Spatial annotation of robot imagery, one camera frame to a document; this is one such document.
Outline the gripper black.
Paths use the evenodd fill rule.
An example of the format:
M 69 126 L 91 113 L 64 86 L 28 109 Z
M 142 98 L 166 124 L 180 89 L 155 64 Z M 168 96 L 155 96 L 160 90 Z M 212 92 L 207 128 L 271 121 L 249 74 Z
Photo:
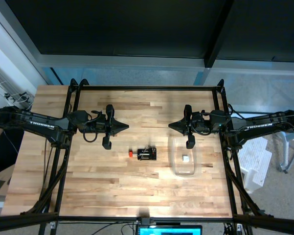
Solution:
M 168 127 L 181 133 L 183 136 L 187 135 L 188 140 L 186 142 L 186 148 L 192 149 L 195 146 L 195 137 L 193 132 L 204 135 L 203 131 L 199 131 L 198 127 L 195 127 L 195 123 L 202 121 L 203 117 L 200 112 L 192 112 L 191 105 L 186 104 L 184 108 L 184 117 L 183 119 L 170 123 Z
M 114 116 L 114 108 L 111 104 L 106 107 L 106 114 L 100 113 L 96 120 L 97 133 L 104 133 L 105 136 L 102 139 L 102 146 L 106 150 L 111 150 L 112 143 L 110 142 L 110 135 L 117 135 L 126 129 L 129 129 L 129 125 L 117 121 Z

